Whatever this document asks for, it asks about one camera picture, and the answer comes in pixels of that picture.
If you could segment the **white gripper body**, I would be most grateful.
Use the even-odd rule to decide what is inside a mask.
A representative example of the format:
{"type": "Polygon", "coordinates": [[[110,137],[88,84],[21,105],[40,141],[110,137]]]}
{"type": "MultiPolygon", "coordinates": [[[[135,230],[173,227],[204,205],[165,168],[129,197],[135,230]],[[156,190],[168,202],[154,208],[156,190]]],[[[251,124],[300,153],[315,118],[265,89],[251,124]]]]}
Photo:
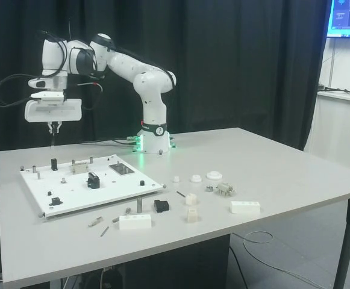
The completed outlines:
{"type": "Polygon", "coordinates": [[[81,104],[81,99],[30,100],[25,106],[24,118],[29,123],[79,121],[82,118],[81,104]]]}

